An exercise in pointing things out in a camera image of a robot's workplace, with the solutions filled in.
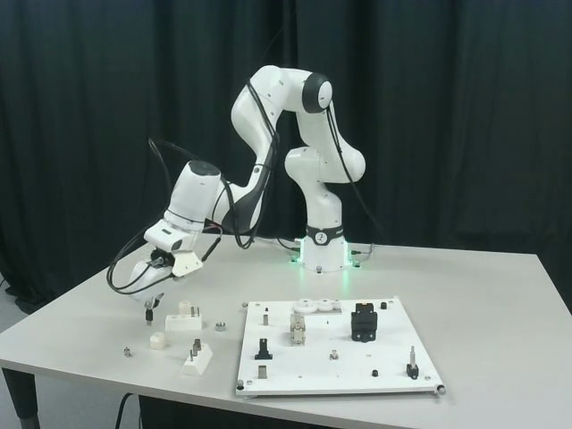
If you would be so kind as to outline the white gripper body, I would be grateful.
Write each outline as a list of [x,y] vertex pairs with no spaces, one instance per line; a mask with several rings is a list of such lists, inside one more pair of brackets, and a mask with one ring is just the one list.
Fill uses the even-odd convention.
[[127,289],[128,296],[140,304],[160,299],[173,288],[172,267],[156,261],[140,261],[131,273]]

